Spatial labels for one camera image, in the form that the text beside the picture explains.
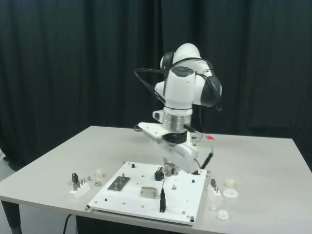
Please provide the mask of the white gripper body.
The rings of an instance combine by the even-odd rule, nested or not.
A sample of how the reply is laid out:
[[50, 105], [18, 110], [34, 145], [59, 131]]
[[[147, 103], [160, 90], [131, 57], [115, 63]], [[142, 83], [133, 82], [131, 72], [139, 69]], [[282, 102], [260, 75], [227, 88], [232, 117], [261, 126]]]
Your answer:
[[164, 174], [178, 174], [181, 170], [193, 173], [198, 169], [198, 150], [189, 143], [169, 144], [166, 141], [152, 141], [152, 146], [163, 159]]

